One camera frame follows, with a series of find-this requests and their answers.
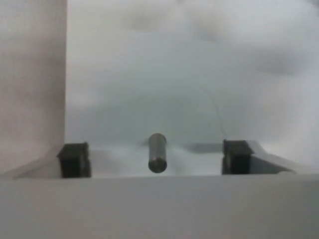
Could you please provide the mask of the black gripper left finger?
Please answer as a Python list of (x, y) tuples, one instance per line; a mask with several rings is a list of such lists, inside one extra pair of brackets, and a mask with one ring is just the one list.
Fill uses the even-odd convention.
[(10, 178), (90, 178), (89, 144), (55, 145), (39, 159), (9, 172)]

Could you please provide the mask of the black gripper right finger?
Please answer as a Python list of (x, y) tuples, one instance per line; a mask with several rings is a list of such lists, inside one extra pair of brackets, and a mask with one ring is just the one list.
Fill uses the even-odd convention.
[(279, 174), (295, 173), (296, 165), (268, 153), (254, 140), (223, 141), (223, 174)]

